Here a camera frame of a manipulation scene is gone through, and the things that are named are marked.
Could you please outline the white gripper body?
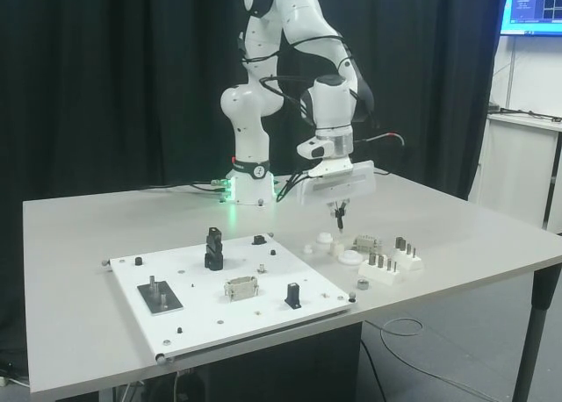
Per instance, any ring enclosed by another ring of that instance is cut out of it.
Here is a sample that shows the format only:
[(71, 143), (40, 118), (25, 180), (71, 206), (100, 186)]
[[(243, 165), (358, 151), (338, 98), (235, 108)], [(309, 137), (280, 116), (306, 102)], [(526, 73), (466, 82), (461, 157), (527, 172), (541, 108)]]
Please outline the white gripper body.
[(297, 199), (302, 205), (326, 205), (369, 195), (376, 189), (374, 170), (373, 161), (322, 160), (297, 186)]

